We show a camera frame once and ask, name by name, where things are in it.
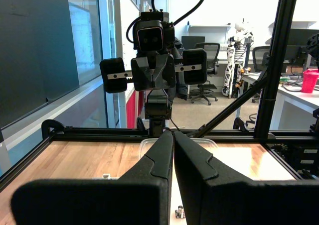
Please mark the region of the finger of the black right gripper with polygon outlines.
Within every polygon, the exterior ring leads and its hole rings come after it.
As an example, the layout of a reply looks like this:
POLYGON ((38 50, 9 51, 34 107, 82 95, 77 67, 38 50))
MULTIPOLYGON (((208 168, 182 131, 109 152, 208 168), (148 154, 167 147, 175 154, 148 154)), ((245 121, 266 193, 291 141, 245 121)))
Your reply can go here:
POLYGON ((175 87, 175 65, 171 54, 157 55, 156 66, 152 75, 154 89, 175 87))
POLYGON ((146 91, 151 88, 152 75, 147 57, 137 57, 131 60, 133 83, 136 91, 146 91))

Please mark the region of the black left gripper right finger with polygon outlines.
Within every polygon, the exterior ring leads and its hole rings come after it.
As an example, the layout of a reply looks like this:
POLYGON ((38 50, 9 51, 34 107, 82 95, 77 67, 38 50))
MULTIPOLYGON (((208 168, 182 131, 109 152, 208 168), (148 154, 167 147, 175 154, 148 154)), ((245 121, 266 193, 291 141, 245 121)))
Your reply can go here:
POLYGON ((175 173, 189 225, 316 225, 316 180, 254 181, 181 132, 175 173))

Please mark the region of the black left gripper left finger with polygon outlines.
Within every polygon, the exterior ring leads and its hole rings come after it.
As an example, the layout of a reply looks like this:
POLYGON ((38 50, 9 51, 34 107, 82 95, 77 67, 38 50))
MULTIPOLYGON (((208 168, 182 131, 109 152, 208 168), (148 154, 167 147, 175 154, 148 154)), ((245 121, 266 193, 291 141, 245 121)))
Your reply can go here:
POLYGON ((20 186, 11 198, 18 225, 167 225, 173 135, 165 131, 117 180, 47 179, 20 186))

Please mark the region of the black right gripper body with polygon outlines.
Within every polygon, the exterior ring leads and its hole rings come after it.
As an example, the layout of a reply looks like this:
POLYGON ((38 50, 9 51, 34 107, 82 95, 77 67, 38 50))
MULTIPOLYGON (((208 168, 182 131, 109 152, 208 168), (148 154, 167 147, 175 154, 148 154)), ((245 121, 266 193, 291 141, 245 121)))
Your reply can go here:
MULTIPOLYGON (((156 56, 155 54, 146 56, 151 75, 156 66, 156 56)), ((174 59, 174 65, 175 73, 184 73, 184 82, 188 85, 204 83, 207 79, 207 53, 204 49, 185 50, 182 58, 174 59)), ((127 84, 133 83, 132 69, 125 70, 122 58, 102 60, 100 70, 107 93, 124 92, 127 90, 127 84)))

